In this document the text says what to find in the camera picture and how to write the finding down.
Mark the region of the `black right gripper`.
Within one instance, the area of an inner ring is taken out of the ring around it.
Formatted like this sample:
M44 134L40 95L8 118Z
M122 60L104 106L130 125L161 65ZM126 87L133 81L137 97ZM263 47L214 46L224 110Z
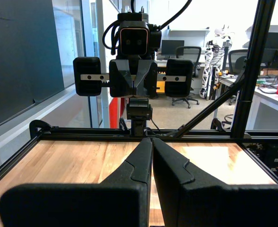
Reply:
M187 97L191 89L193 63L186 59L169 59L165 73L158 73L155 60L111 60L109 72L101 72L97 57L77 57L73 61L76 93L80 96L98 96L102 88L110 90L111 97L154 98L156 84L165 84L168 97Z

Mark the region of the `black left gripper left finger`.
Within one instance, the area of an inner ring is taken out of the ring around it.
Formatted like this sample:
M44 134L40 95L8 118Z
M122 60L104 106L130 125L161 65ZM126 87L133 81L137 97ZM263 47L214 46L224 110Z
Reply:
M143 139L99 184L31 183L0 198L6 227L146 227L152 142Z

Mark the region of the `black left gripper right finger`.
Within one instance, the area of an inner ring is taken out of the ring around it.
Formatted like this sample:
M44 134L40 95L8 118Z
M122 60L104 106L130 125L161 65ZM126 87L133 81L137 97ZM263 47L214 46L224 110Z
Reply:
M228 185L153 139L153 172L167 227L278 227L278 184Z

